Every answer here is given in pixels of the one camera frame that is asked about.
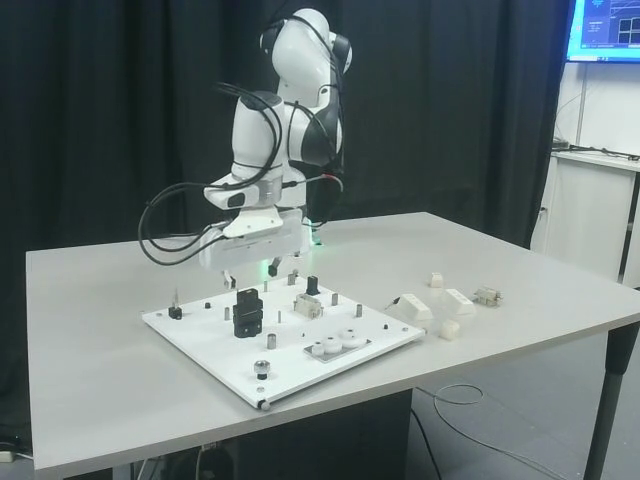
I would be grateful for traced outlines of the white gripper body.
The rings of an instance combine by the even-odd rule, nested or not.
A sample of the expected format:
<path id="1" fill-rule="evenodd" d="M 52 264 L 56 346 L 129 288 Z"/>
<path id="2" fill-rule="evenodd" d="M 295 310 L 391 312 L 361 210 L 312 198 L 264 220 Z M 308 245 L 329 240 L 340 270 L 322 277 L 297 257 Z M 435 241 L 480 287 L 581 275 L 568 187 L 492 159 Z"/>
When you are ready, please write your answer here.
<path id="1" fill-rule="evenodd" d="M 200 240 L 204 268 L 222 271 L 240 265 L 304 252 L 303 210 L 246 208 L 228 225 L 214 226 Z"/>

